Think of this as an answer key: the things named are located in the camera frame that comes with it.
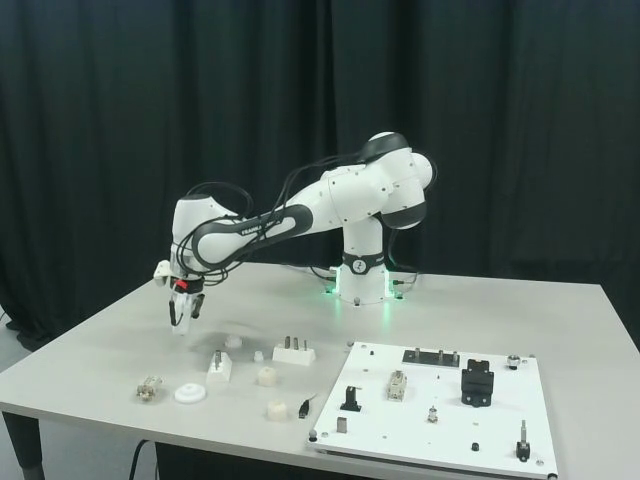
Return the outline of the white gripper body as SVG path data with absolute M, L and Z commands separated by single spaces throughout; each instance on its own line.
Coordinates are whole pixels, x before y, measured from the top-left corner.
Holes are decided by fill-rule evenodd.
M 186 335 L 190 329 L 194 294 L 172 292 L 170 296 L 170 323 L 174 335 Z

